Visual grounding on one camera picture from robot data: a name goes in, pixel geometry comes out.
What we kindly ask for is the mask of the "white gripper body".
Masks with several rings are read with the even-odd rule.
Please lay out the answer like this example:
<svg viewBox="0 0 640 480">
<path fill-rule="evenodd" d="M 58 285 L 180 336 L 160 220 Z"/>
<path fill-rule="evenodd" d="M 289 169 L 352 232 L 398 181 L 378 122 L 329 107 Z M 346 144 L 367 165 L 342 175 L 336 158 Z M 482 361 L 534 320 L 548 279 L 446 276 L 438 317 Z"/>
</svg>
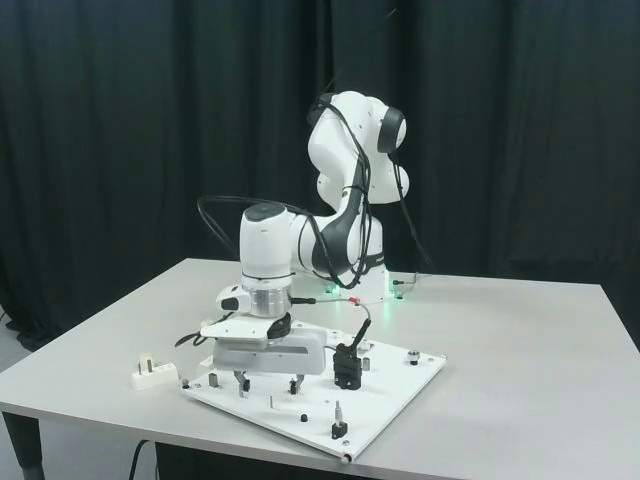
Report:
<svg viewBox="0 0 640 480">
<path fill-rule="evenodd" d="M 327 333 L 319 328 L 294 328 L 275 339 L 222 339 L 214 343 L 218 370 L 273 374 L 320 375 L 326 366 Z"/>
</svg>

